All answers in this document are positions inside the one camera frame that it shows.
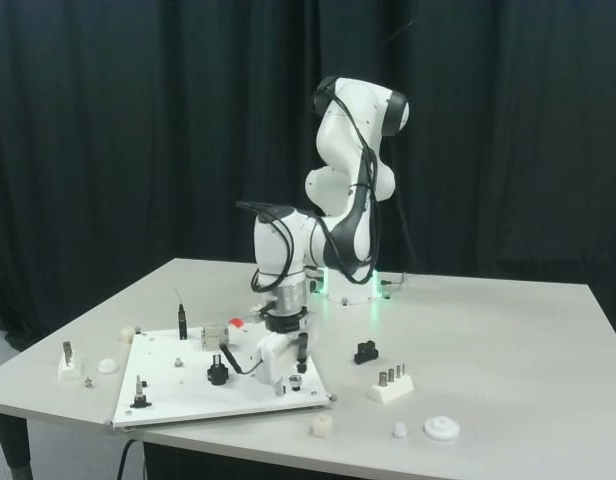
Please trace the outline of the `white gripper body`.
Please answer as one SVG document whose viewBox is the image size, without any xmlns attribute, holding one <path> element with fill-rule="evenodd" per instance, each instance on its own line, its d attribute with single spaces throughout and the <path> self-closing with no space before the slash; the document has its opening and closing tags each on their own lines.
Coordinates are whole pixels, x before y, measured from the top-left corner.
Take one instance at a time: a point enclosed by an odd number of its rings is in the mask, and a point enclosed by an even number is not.
<svg viewBox="0 0 616 480">
<path fill-rule="evenodd" d="M 298 336 L 270 333 L 257 343 L 256 379 L 265 385 L 275 385 L 296 369 Z"/>
</svg>

